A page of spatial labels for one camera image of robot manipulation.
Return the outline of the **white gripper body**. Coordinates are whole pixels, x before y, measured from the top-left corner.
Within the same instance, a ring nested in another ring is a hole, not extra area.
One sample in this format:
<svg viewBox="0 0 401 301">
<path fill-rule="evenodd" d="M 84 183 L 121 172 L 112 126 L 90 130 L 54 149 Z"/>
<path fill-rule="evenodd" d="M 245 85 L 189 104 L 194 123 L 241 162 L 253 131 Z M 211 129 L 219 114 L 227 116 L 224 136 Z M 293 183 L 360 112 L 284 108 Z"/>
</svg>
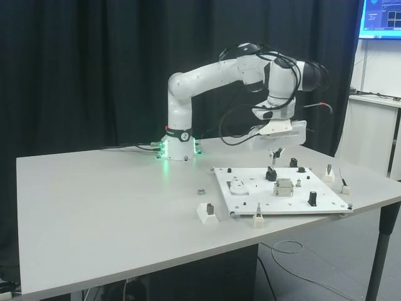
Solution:
<svg viewBox="0 0 401 301">
<path fill-rule="evenodd" d="M 270 120 L 266 125 L 257 125 L 249 132 L 249 147 L 252 150 L 278 150 L 301 145 L 306 140 L 307 122 Z"/>
</svg>

